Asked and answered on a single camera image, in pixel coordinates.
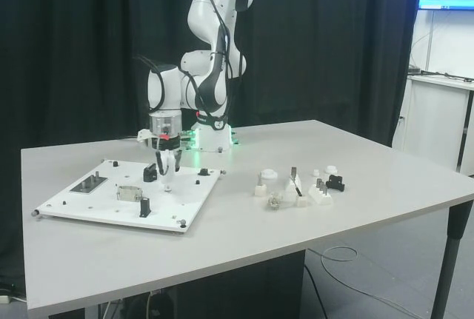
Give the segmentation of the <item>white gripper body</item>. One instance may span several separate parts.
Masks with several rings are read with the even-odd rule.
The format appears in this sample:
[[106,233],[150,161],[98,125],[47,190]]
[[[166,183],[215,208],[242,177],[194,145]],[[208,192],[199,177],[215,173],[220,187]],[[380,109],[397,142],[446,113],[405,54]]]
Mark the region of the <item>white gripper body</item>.
[[181,149],[161,151],[161,176],[180,170]]

